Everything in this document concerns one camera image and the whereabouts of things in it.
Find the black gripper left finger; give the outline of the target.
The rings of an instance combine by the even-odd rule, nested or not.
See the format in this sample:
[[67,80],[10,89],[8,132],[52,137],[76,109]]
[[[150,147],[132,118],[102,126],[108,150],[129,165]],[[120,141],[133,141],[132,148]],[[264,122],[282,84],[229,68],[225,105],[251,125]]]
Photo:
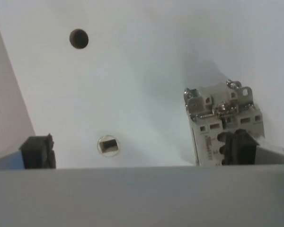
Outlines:
[[30,136],[18,150],[0,153],[0,169],[55,169],[56,157],[51,134]]

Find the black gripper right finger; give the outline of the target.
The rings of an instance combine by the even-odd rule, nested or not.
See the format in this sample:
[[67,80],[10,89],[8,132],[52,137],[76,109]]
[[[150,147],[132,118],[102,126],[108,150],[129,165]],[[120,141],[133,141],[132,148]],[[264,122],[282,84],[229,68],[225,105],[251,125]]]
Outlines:
[[283,165],[284,148],[275,147],[264,137],[254,138],[244,129],[224,133],[224,165]]

